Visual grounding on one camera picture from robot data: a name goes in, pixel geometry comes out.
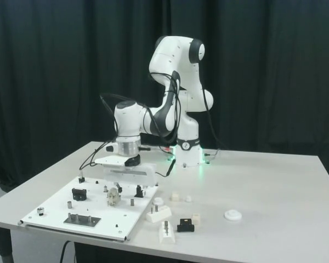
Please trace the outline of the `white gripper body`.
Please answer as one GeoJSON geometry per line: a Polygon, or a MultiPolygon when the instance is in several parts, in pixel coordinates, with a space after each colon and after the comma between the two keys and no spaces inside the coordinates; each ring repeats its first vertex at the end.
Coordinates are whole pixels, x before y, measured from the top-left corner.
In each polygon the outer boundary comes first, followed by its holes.
{"type": "Polygon", "coordinates": [[[142,163],[133,167],[104,166],[105,180],[119,183],[153,187],[157,184],[157,166],[142,163]]]}

